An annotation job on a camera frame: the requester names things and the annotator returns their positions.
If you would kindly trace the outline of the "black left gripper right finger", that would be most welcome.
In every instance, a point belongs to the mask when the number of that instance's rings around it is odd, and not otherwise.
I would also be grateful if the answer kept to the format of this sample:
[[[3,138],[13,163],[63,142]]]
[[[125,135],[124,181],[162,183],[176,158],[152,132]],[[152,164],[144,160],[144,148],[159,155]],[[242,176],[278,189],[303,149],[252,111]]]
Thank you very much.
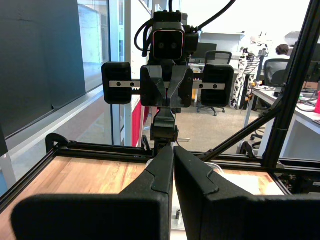
[[[177,146],[174,178],[190,240],[317,240],[320,199],[256,196]]]

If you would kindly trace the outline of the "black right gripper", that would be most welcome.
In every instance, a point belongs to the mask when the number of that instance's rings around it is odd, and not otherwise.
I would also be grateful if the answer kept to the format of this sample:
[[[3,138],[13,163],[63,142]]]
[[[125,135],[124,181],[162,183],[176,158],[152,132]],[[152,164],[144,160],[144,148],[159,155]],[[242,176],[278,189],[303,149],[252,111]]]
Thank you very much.
[[[187,65],[165,59],[150,62],[132,79],[128,62],[107,62],[101,67],[104,100],[111,105],[126,105],[133,95],[140,96],[145,107],[188,108],[192,91],[199,89],[200,101],[208,107],[228,105],[233,87],[234,69],[228,64],[206,64],[202,73]]]

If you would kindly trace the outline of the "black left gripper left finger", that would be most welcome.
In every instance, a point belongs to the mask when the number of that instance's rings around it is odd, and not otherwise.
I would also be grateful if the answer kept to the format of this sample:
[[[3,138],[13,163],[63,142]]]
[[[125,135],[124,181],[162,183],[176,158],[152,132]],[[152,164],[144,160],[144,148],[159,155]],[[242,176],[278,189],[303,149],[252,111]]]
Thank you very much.
[[[168,240],[174,152],[164,147],[119,194],[39,194],[11,213],[18,240]]]

